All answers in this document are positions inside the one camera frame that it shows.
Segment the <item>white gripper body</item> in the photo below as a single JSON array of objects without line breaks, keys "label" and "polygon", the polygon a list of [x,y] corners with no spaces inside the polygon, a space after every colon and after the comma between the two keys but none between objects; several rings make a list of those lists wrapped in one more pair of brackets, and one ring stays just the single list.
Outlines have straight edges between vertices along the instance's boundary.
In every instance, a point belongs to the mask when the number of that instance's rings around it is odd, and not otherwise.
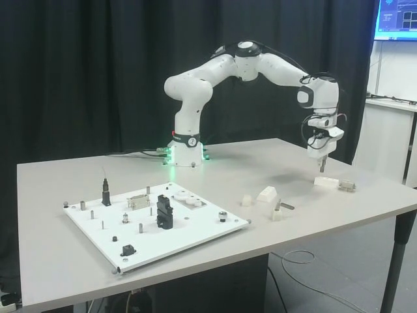
[{"label": "white gripper body", "polygon": [[332,137],[310,137],[307,141],[307,154],[310,158],[320,159],[336,150],[337,140]]}]

